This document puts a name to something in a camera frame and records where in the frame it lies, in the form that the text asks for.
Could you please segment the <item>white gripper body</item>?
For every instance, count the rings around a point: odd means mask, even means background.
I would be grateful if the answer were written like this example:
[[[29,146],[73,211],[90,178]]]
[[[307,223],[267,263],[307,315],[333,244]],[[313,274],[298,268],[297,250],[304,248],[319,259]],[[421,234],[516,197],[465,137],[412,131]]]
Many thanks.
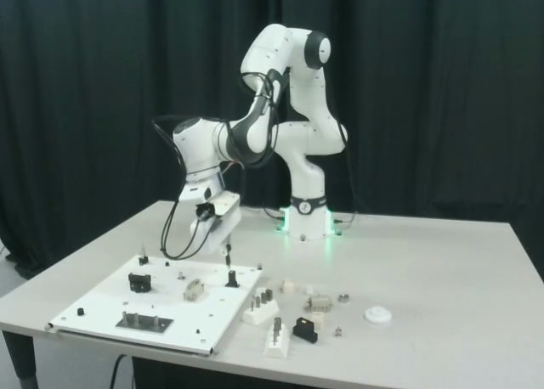
[[[218,215],[211,205],[199,206],[197,217],[190,225],[189,255],[217,253],[230,242],[230,235],[241,220],[241,209],[231,208]]]

